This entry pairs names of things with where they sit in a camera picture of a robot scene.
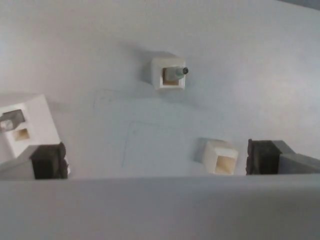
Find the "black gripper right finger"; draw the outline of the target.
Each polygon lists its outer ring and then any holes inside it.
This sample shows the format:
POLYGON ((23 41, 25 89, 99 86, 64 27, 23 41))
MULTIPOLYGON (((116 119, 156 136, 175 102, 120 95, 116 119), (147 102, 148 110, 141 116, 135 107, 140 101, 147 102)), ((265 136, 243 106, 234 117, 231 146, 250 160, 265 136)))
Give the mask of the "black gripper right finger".
POLYGON ((319 174, 320 160, 294 152, 282 140, 248 140, 246 175, 319 174))

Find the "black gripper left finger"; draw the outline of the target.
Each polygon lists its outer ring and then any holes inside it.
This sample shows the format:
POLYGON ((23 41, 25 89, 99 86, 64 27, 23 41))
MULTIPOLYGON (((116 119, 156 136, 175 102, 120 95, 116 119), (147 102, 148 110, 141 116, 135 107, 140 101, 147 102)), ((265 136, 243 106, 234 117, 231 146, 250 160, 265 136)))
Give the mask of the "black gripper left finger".
POLYGON ((70 174, 63 142, 28 146, 17 158, 0 164, 1 180, 67 179, 70 174))

